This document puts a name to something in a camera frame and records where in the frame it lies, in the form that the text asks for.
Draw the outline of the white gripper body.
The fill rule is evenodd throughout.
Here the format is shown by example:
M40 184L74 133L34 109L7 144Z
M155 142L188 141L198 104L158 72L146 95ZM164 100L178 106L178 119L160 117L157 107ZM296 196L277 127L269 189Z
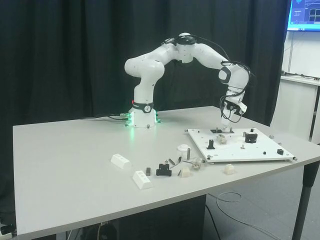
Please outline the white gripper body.
M228 126L231 123L235 123L236 121L233 119L236 109L227 109L223 107L221 109L221 124L223 126Z

